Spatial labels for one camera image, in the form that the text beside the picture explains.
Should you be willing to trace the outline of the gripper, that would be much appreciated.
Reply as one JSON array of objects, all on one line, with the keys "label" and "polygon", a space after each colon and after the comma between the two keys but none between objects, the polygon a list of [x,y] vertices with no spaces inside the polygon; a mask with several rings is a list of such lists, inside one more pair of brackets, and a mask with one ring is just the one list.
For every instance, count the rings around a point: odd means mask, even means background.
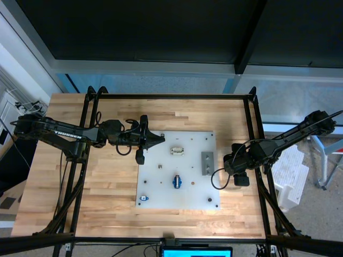
[{"label": "gripper", "polygon": [[239,155],[234,157],[234,154],[227,154],[223,157],[225,171],[234,177],[235,186],[249,186],[249,177],[246,173],[247,163],[245,159]]},{"label": "gripper", "polygon": [[[127,156],[131,153],[132,147],[137,146],[135,160],[138,164],[144,164],[144,149],[147,149],[148,116],[142,115],[139,122],[134,119],[127,119],[125,122],[130,124],[131,128],[120,133],[117,138],[117,146],[127,146],[129,150],[126,153],[121,153],[118,148],[117,153],[121,156]],[[148,138],[152,140],[149,142],[149,148],[165,141],[164,134],[159,131],[149,131]]]}]

